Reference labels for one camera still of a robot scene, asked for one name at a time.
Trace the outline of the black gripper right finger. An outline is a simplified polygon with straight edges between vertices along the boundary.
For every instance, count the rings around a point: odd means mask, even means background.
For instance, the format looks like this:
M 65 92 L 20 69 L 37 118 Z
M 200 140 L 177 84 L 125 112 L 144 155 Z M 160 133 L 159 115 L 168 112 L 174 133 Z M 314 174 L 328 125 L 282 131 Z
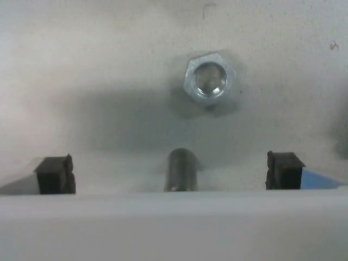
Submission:
M 326 190 L 346 187 L 347 183 L 306 168 L 294 152 L 267 153 L 267 190 Z

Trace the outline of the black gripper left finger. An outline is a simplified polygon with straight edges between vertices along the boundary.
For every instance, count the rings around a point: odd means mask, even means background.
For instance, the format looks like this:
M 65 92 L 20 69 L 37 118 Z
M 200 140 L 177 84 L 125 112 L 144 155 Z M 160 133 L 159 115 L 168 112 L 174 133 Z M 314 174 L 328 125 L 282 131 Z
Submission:
M 75 194 L 73 159 L 65 156 L 34 158 L 21 170 L 1 177 L 2 195 Z

